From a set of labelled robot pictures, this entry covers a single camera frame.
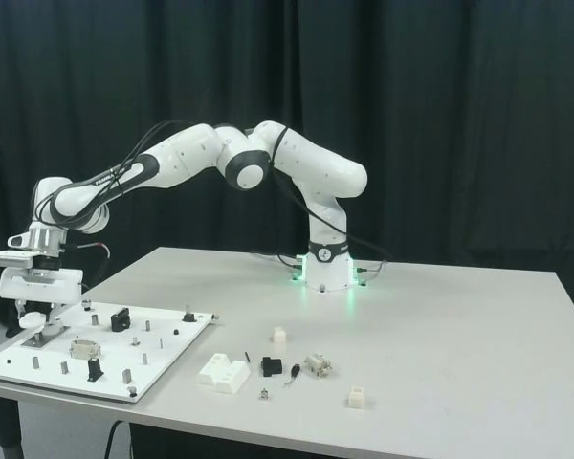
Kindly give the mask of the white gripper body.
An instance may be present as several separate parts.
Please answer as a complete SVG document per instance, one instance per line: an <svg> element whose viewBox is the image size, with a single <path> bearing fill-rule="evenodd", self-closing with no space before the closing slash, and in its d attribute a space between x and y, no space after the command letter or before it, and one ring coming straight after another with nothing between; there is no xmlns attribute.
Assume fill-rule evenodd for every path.
<svg viewBox="0 0 574 459"><path fill-rule="evenodd" d="M5 299L76 304L81 298L83 271L5 268L0 296Z"/></svg>

